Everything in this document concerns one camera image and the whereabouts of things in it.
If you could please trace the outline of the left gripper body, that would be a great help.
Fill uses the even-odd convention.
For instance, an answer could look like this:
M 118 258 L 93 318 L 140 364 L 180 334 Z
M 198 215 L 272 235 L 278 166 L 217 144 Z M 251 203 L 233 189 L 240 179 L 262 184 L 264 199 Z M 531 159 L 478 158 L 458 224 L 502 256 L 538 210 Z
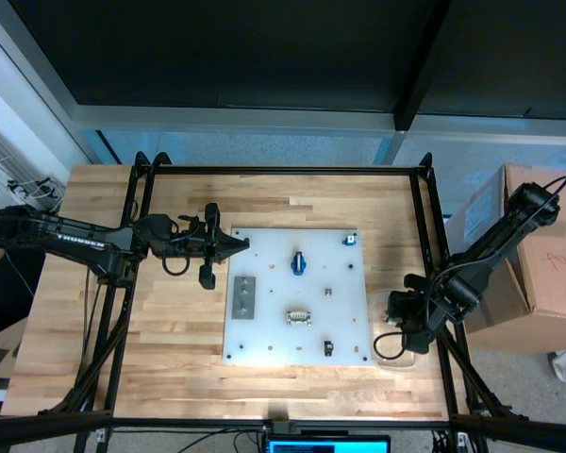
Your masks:
M 214 290 L 216 276 L 213 274 L 213 262 L 217 258 L 218 238 L 220 233 L 221 213 L 216 203 L 208 203 L 204 212 L 204 220 L 199 222 L 199 230 L 203 240 L 203 263 L 199 267 L 199 283 L 205 290 Z

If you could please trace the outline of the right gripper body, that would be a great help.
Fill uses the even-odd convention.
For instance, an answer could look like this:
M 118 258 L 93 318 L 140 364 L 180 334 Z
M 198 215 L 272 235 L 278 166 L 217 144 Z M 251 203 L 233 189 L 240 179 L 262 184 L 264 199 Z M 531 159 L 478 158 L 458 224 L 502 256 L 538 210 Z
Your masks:
M 401 331 L 406 351 L 428 354 L 432 343 L 427 329 L 425 295 L 415 291 L 392 291 L 388 298 L 388 321 Z

